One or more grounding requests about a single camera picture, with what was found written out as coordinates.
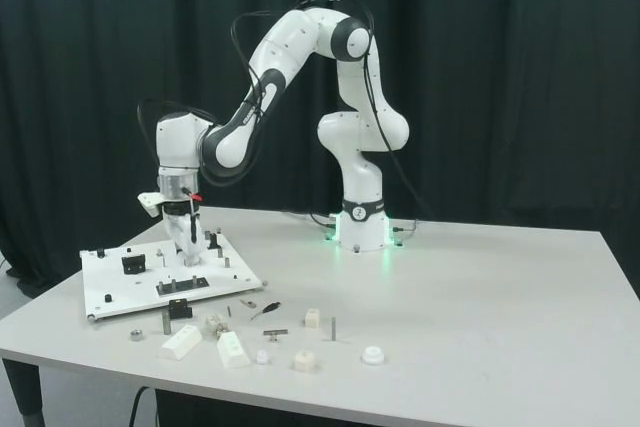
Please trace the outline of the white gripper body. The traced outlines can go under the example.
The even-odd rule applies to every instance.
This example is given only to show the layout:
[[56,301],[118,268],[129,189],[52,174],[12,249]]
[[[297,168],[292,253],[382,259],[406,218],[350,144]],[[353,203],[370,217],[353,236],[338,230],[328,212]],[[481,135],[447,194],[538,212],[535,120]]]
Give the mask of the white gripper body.
[[163,225],[169,238],[186,257],[198,257],[204,251],[204,233],[199,216],[190,214],[163,215]]

